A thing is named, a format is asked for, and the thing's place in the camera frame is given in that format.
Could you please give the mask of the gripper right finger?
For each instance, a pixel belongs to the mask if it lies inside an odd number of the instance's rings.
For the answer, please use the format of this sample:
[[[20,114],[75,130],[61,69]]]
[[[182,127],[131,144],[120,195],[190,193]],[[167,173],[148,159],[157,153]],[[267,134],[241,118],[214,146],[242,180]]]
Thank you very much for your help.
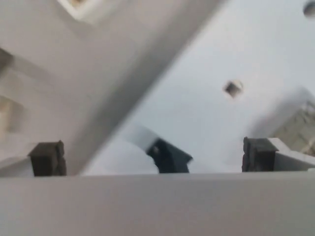
[[[313,171],[315,158],[291,150],[278,138],[243,140],[242,172]]]

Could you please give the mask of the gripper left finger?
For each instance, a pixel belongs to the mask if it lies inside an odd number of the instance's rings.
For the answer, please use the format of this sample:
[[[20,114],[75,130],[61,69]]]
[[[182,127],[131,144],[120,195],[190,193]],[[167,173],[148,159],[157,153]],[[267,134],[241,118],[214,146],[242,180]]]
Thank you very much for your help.
[[[40,142],[27,145],[17,155],[0,162],[1,177],[66,176],[64,143]]]

